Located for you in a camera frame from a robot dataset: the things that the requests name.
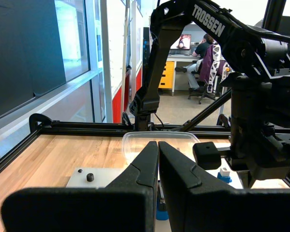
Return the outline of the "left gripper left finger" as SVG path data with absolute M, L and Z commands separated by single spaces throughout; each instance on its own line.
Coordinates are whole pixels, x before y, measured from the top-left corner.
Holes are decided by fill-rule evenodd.
M 104 188 L 25 188 L 1 206 L 8 232 L 152 232 L 159 149 L 149 142 Z

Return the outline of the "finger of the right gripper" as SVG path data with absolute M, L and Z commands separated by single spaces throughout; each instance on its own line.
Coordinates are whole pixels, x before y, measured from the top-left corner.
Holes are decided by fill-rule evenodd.
M 252 188 L 256 181 L 256 179 L 251 175 L 250 170 L 238 171 L 238 177 L 244 189 Z

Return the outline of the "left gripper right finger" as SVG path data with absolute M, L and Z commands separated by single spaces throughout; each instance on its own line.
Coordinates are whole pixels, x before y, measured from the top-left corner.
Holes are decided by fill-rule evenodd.
M 159 175 L 174 232 L 290 232 L 290 189 L 236 189 L 159 143 Z

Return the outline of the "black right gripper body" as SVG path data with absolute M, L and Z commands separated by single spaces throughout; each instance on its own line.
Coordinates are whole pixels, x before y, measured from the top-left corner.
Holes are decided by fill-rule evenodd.
M 290 172 L 290 75 L 254 80 L 230 74 L 232 160 L 256 180 L 283 179 Z

